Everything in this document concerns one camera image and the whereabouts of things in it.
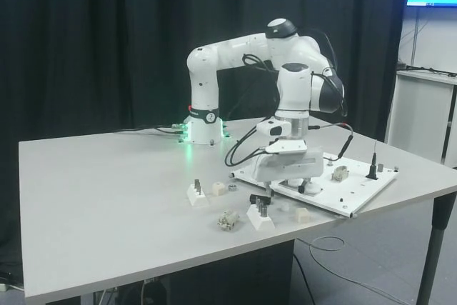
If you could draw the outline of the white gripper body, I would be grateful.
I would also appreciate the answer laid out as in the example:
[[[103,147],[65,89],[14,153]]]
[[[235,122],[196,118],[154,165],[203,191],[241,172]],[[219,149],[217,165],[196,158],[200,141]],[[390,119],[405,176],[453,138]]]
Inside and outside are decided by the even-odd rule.
[[[259,182],[306,179],[322,175],[323,151],[309,149],[304,153],[263,154],[252,163],[251,176]]]

